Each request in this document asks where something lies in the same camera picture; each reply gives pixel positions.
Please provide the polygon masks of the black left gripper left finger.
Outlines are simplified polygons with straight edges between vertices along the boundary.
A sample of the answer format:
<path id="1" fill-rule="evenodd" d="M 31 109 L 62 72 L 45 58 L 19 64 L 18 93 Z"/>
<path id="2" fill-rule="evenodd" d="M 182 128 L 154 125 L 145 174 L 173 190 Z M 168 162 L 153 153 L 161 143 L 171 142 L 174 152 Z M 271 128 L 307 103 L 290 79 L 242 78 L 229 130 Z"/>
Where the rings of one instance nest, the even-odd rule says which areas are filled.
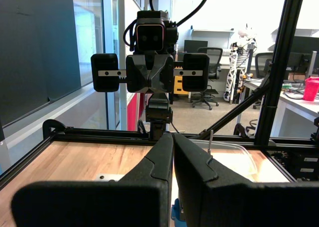
<path id="1" fill-rule="evenodd" d="M 173 137 L 163 134 L 118 181 L 47 181 L 19 189 L 11 212 L 18 227 L 167 227 Z"/>

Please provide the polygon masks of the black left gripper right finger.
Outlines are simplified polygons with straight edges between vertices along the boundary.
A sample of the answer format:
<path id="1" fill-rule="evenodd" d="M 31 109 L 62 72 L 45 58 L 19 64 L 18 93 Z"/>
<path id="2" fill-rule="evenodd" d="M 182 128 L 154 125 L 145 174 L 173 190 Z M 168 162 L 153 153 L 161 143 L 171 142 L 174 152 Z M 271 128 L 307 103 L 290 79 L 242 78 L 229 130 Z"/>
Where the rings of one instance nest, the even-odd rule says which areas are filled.
<path id="1" fill-rule="evenodd" d="M 254 183 L 181 134 L 174 171 L 189 227 L 316 227 L 317 182 Z"/>

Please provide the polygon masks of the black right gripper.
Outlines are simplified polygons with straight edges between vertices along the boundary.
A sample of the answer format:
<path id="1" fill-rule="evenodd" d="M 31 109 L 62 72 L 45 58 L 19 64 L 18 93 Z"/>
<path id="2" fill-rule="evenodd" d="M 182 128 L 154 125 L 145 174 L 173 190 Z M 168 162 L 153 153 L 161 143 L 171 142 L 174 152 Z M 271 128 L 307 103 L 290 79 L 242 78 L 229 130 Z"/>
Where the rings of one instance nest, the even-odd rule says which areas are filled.
<path id="1" fill-rule="evenodd" d="M 183 61 L 170 54 L 128 55 L 126 68 L 119 69 L 116 54 L 94 54 L 91 57 L 94 89 L 116 92 L 121 83 L 129 92 L 172 92 L 174 78 L 182 78 L 185 91 L 204 91 L 208 86 L 209 57 L 205 53 L 187 53 Z"/>

